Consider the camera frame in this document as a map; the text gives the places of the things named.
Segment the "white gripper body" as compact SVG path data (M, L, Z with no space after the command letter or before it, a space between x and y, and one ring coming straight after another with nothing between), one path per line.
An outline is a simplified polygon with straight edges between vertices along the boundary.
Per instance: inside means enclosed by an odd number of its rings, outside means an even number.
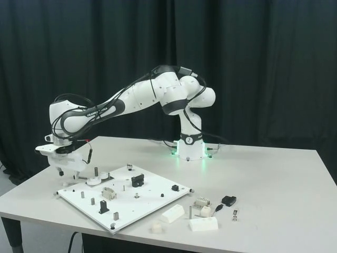
M83 157L79 153L49 155L48 162L50 166L60 168L62 170L73 170L81 172L85 170L87 164L83 161Z

